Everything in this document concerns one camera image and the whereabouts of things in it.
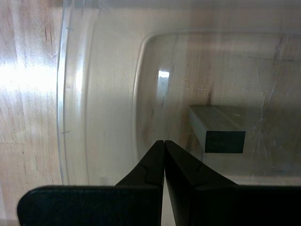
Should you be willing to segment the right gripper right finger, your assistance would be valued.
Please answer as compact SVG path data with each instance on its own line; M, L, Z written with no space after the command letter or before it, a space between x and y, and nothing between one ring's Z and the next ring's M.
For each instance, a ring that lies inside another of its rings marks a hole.
M245 186L227 179L173 141L165 174L178 226L298 226L298 186Z

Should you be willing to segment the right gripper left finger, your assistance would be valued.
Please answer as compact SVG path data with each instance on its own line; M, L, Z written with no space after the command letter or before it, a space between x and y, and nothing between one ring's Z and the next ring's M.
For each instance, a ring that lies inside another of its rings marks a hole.
M114 186L42 186L17 205L22 226L159 226L164 142L159 140Z

